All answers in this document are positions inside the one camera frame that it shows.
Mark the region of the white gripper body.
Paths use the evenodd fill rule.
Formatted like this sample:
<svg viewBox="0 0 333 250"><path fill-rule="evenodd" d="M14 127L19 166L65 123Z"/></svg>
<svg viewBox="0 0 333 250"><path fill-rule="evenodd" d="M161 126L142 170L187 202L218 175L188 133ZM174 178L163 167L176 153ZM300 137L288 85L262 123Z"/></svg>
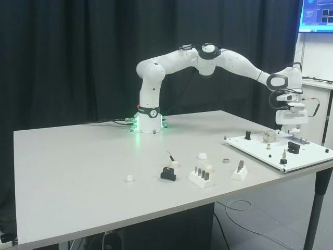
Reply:
<svg viewBox="0 0 333 250"><path fill-rule="evenodd" d="M306 124L308 122L308 112L307 110L278 110L275 115L275 121L279 125Z"/></svg>

